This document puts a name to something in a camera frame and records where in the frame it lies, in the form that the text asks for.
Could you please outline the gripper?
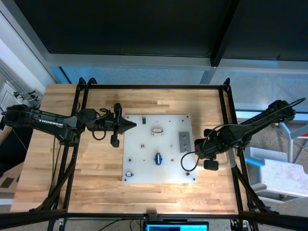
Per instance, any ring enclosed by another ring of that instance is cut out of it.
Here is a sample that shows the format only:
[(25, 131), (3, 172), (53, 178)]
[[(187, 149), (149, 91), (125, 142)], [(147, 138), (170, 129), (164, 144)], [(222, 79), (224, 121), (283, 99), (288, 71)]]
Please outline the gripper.
[(211, 134), (208, 138), (204, 139), (196, 139), (194, 141), (194, 148), (198, 158), (204, 159), (203, 166), (205, 170), (218, 170), (217, 154), (226, 151), (226, 144), (218, 134)]
[(120, 103), (116, 103), (114, 105), (113, 113), (109, 111), (107, 115), (104, 116), (104, 123), (103, 123), (104, 131), (113, 132), (113, 135), (111, 135), (110, 143), (115, 148), (119, 147), (119, 139), (118, 139), (119, 132), (120, 134), (123, 134), (127, 130), (130, 130), (136, 126), (137, 126), (136, 123), (126, 120), (124, 117), (122, 117), (122, 107)]

